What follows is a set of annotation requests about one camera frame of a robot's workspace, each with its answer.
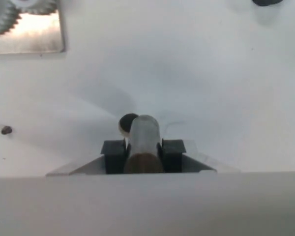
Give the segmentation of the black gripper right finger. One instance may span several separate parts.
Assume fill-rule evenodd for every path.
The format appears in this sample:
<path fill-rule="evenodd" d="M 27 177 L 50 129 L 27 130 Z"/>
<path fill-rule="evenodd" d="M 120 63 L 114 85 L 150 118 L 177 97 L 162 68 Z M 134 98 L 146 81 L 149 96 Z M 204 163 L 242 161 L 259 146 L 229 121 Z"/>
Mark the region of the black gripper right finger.
<path fill-rule="evenodd" d="M 158 151 L 164 173 L 217 172 L 215 168 L 188 156 L 183 140 L 162 139 L 161 144 L 158 145 Z"/>

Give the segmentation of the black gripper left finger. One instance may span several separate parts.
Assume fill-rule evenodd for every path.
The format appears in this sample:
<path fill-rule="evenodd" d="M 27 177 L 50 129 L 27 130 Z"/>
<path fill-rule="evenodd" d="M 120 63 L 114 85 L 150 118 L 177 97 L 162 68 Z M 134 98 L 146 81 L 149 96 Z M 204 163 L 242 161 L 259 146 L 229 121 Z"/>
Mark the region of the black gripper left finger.
<path fill-rule="evenodd" d="M 126 140 L 104 141 L 99 156 L 78 159 L 63 165 L 47 176 L 122 174 L 127 159 Z"/>

